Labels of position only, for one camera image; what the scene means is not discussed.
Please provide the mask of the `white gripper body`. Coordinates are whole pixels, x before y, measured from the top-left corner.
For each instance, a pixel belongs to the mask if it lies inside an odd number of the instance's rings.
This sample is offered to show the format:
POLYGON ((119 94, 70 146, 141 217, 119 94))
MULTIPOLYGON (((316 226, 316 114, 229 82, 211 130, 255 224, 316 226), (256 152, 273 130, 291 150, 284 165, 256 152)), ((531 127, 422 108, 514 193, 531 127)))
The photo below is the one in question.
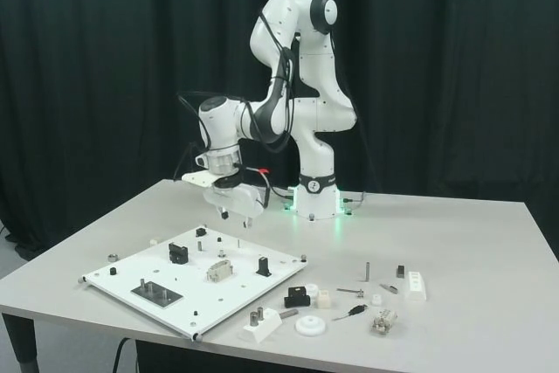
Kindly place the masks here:
POLYGON ((227 210, 244 218, 256 218, 264 211, 264 203, 256 187, 240 184, 231 189, 210 187, 203 193, 204 199, 221 212, 227 210))

